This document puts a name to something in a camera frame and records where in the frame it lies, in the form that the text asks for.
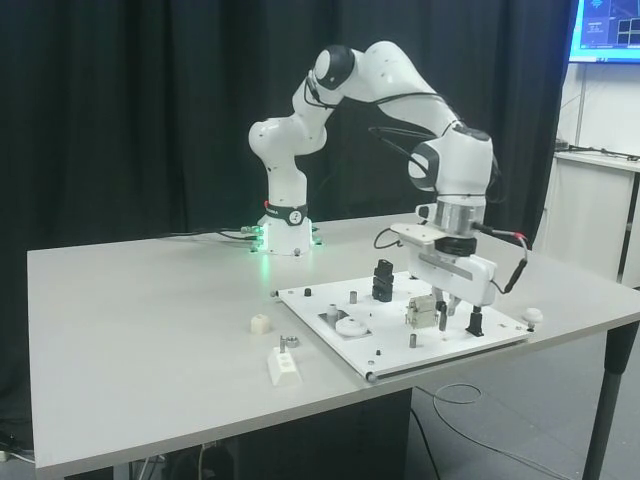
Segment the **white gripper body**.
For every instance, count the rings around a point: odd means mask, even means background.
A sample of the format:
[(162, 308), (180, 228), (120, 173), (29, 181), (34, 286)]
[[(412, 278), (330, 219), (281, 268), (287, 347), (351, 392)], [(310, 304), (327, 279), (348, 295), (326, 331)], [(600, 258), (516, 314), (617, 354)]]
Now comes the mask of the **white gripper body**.
[(432, 242), (405, 238), (408, 271), (433, 289), (476, 307), (495, 301), (496, 264), (475, 254), (475, 238), (443, 237)]

